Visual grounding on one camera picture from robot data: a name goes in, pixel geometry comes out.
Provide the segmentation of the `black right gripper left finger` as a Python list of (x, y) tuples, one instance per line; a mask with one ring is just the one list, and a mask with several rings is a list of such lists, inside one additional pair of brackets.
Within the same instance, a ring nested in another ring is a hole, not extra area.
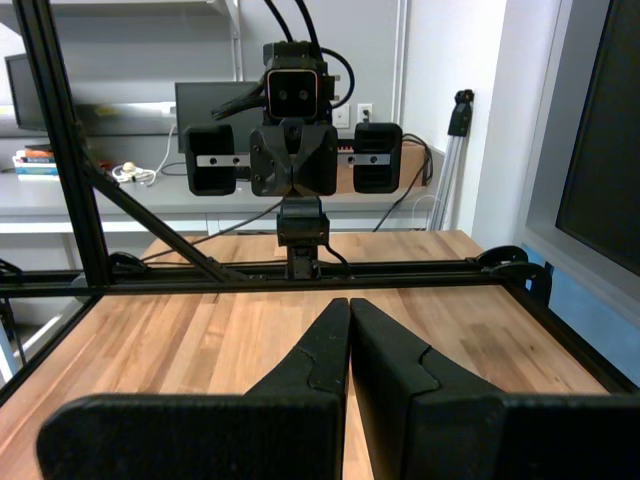
[(36, 441), (46, 479), (338, 479), (350, 305), (332, 300), (242, 395), (101, 394), (60, 407)]

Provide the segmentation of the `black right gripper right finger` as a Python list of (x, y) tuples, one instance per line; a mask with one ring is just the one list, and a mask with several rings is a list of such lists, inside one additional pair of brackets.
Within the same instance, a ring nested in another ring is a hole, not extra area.
[(365, 299), (352, 373), (378, 479), (635, 479), (639, 399), (514, 394)]

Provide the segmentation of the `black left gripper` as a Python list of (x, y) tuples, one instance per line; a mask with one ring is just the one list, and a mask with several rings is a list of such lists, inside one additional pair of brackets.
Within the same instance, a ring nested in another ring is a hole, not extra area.
[(338, 167), (347, 165), (355, 192), (392, 193), (399, 187), (402, 137), (394, 123), (360, 123), (352, 139), (343, 139), (329, 124), (283, 122), (253, 129), (248, 150), (237, 152), (231, 126), (190, 127), (184, 133), (189, 189), (230, 195), (244, 176), (257, 196), (289, 197), (293, 189), (329, 196), (338, 191)]

